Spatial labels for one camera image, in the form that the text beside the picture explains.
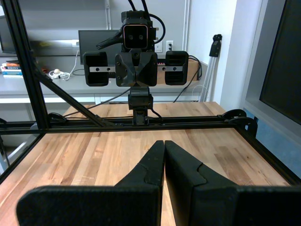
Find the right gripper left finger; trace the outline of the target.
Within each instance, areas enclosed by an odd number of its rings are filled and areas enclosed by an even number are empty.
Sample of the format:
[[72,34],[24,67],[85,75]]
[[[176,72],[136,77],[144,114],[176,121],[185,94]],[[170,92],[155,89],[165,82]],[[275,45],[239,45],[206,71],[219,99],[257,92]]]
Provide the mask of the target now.
[[114,186],[40,186],[17,203],[21,226],[158,226],[164,142],[157,141]]

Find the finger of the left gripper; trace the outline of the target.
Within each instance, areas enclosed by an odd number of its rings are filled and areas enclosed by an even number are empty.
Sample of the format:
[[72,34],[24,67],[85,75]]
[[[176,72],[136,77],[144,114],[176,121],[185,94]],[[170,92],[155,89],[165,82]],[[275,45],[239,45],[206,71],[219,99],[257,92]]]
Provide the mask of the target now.
[[155,52],[141,52],[136,68],[136,83],[141,87],[153,87],[157,84],[158,56]]
[[116,84],[119,87],[134,87],[136,70],[130,52],[121,52],[115,56]]

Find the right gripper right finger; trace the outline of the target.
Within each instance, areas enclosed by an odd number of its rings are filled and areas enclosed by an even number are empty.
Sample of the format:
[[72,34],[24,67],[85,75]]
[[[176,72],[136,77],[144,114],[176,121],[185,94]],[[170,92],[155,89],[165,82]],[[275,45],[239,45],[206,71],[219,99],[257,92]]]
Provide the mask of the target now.
[[178,226],[298,226],[299,186],[240,186],[165,142],[166,181]]

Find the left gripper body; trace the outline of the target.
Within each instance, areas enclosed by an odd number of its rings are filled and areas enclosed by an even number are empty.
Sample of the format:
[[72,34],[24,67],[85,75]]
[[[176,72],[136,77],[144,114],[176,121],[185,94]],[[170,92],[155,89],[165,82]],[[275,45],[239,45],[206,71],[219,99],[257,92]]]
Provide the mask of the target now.
[[[141,52],[140,50],[130,51],[135,69],[139,64]],[[110,78],[116,80],[115,59],[114,65],[109,66],[106,52],[86,52],[83,59],[87,85],[91,87],[107,86]],[[163,72],[166,85],[183,85],[187,81],[188,64],[189,54],[187,52],[168,51],[164,59],[158,58],[158,73]]]

